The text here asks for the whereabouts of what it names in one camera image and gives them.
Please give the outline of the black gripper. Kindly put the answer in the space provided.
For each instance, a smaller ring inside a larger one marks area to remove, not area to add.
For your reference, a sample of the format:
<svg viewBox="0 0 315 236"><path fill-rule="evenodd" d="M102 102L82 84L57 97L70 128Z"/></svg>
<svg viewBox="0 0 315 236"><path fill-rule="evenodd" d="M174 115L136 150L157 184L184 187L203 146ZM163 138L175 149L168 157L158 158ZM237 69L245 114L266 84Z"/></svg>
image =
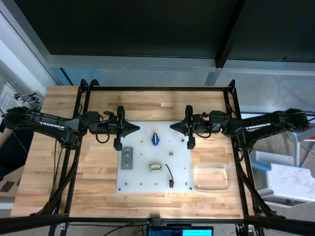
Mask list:
<svg viewBox="0 0 315 236"><path fill-rule="evenodd" d="M125 136L140 130L140 127L132 124L125 119L125 109L123 106L119 106L117 108L117 114L114 115L111 111L103 112L104 115L108 116L107 120L102 121L102 134L107 135L107 139L105 141L101 141L102 144L105 144L109 141L110 135L116 135L114 139L114 149L117 151L121 151L123 145L121 143L121 137L123 136L123 128L125 128Z"/></svg>
<svg viewBox="0 0 315 236"><path fill-rule="evenodd" d="M194 134L202 139L211 137L209 127L206 125L202 115L194 115L191 105L186 106L185 118L178 123L170 125L170 128L188 137L187 148L189 150L194 149L196 144Z"/></svg>

